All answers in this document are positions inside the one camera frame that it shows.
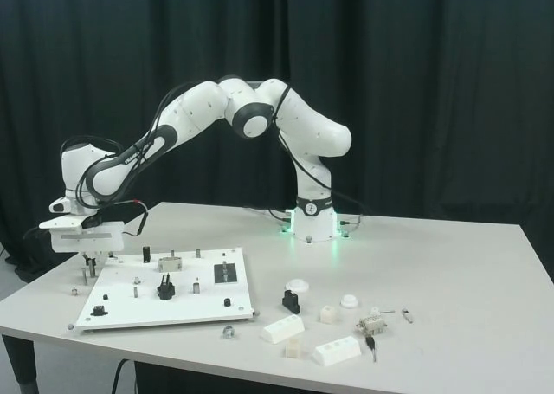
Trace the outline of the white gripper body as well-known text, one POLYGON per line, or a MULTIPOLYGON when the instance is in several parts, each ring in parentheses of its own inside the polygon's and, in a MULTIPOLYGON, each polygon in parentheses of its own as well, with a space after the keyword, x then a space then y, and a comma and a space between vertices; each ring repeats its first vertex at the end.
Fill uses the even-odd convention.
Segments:
POLYGON ((56 253, 120 251, 124 227, 123 222, 106 222, 92 228, 51 229, 51 246, 56 253))

